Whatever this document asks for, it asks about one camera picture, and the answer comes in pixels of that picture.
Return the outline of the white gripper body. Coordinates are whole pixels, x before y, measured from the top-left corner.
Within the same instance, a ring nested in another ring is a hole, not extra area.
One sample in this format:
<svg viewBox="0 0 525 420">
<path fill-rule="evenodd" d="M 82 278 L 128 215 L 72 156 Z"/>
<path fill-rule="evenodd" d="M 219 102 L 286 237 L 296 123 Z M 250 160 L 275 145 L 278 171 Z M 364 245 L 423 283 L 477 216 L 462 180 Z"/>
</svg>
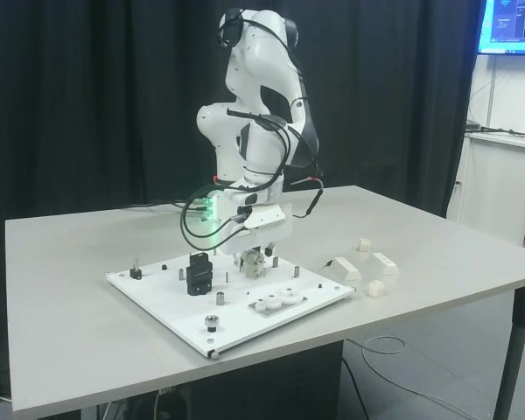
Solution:
<svg viewBox="0 0 525 420">
<path fill-rule="evenodd" d="M 292 204 L 254 206 L 245 221 L 233 220 L 224 227 L 226 241 L 220 251 L 233 255 L 257 247 L 264 249 L 290 236 L 292 226 Z"/>
</svg>

